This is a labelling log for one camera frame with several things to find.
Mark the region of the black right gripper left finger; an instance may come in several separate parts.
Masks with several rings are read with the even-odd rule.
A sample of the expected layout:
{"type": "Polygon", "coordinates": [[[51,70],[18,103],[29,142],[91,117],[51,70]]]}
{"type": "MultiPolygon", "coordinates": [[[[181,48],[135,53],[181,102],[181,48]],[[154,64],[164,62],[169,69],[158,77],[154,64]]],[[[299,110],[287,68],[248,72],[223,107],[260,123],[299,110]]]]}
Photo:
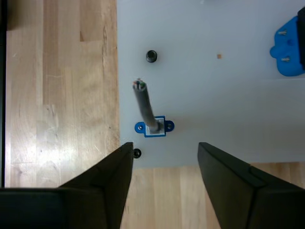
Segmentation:
{"type": "Polygon", "coordinates": [[[61,185],[67,228],[118,229],[132,178],[133,143],[61,185]]]}

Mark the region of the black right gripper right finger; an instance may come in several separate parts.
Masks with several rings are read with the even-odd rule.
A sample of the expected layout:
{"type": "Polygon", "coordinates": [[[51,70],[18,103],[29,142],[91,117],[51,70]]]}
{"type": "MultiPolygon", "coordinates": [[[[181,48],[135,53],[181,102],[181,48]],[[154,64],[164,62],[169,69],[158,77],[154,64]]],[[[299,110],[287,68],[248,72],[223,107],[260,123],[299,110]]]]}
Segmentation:
{"type": "Polygon", "coordinates": [[[223,229],[303,229],[305,190],[209,144],[198,145],[204,186],[223,229]]]}

